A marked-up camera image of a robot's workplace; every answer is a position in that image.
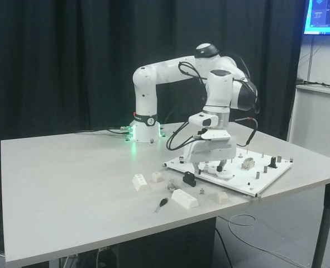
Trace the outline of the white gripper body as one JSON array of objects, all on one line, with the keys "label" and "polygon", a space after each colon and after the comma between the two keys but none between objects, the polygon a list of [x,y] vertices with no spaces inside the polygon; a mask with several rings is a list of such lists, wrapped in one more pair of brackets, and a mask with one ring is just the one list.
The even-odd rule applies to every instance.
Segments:
[{"label": "white gripper body", "polygon": [[184,161],[190,163],[222,161],[236,156],[235,138],[228,140],[198,140],[186,145],[183,152]]}]

